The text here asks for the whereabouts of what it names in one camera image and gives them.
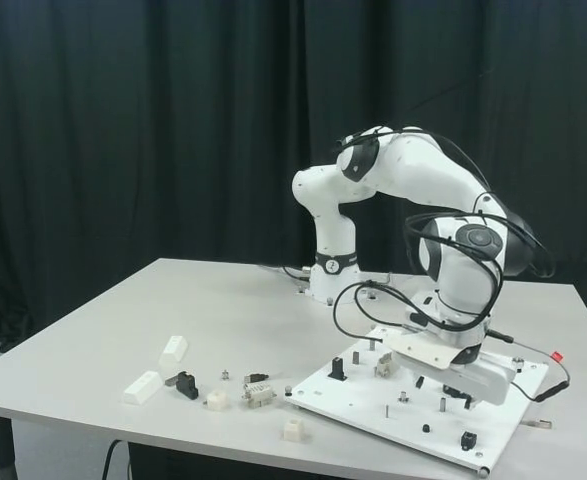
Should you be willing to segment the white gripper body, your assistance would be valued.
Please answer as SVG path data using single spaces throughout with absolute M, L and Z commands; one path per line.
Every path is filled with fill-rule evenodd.
M 399 353 L 395 354 L 395 361 L 420 376 L 496 406 L 505 402 L 513 381 L 512 359 L 493 353 L 481 353 L 473 363 L 451 365 L 443 370 Z

